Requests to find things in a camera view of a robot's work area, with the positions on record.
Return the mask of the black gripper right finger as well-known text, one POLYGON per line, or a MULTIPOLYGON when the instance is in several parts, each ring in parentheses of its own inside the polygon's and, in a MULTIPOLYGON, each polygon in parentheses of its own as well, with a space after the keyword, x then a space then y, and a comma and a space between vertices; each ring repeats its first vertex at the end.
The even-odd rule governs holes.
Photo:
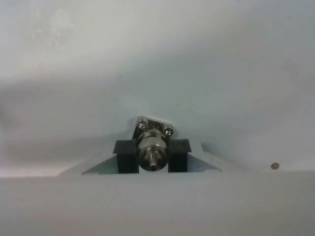
POLYGON ((244 172, 237 164, 203 150, 199 141, 173 139, 169 143, 169 173, 244 172))

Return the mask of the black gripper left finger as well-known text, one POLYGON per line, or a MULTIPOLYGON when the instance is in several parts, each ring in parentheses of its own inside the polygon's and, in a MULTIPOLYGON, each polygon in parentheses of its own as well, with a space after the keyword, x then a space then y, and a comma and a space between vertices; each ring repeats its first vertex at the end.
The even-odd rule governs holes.
POLYGON ((90 155, 79 164, 61 172, 61 175, 135 174, 139 172, 137 141, 117 140, 111 149, 90 155))

